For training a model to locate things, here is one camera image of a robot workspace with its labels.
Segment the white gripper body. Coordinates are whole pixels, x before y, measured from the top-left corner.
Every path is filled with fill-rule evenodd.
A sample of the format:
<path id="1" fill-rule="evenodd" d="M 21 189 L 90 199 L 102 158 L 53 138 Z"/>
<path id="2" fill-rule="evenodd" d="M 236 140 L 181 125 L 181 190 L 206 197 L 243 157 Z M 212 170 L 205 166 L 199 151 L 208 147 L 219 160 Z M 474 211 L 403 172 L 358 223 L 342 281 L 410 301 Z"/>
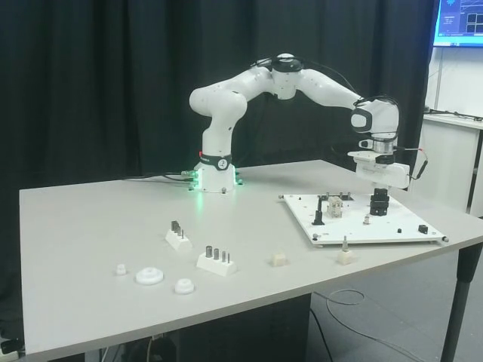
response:
<path id="1" fill-rule="evenodd" d="M 410 166 L 406 164 L 377 164 L 375 161 L 355 159 L 356 175 L 361 179 L 398 189 L 405 189 L 410 183 Z"/>

